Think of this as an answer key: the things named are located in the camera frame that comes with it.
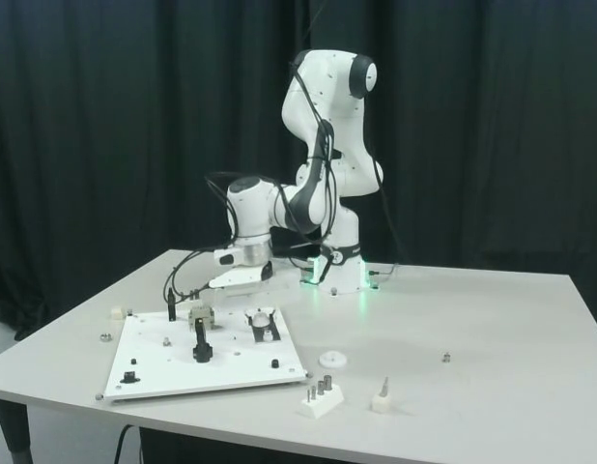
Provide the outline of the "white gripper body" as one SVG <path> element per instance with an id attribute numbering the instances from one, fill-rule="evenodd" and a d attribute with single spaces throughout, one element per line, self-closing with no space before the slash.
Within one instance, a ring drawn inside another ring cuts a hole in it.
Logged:
<path id="1" fill-rule="evenodd" d="M 281 281 L 228 286 L 214 291 L 216 305 L 280 305 L 292 298 L 292 285 Z"/>

